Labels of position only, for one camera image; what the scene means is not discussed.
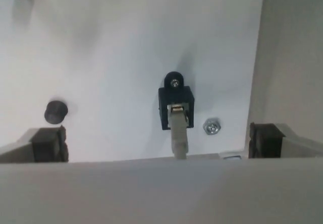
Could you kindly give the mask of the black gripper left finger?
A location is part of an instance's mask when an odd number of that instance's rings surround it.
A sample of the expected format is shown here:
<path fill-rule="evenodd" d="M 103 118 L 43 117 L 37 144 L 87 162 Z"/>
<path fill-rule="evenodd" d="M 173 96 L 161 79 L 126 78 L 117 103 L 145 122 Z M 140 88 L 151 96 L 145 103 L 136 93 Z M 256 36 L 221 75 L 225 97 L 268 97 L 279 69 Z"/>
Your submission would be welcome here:
<path fill-rule="evenodd" d="M 64 126 L 28 129 L 16 142 L 1 147 L 1 163 L 68 162 Z"/>

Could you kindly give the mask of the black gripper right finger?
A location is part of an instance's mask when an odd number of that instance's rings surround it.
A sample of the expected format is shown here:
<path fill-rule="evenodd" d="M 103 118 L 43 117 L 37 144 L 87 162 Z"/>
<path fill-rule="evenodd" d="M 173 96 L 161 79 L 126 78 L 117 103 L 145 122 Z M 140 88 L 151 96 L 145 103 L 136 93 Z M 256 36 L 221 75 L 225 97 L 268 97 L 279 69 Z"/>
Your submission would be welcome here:
<path fill-rule="evenodd" d="M 297 135 L 286 124 L 251 123 L 249 158 L 322 158 L 322 143 Z"/>

